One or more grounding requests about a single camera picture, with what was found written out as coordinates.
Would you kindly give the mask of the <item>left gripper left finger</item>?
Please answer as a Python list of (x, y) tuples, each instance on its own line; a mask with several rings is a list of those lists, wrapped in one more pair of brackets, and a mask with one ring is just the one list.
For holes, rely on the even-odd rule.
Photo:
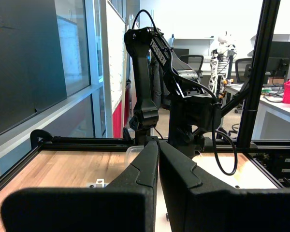
[(24, 188), (7, 196), (1, 220), (8, 232), (152, 232), (159, 147), (148, 142), (104, 188)]

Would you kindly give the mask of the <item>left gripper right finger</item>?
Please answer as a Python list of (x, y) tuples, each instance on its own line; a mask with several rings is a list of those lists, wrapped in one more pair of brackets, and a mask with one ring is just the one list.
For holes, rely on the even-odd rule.
[(290, 188), (235, 189), (166, 142), (159, 175), (174, 232), (290, 232)]

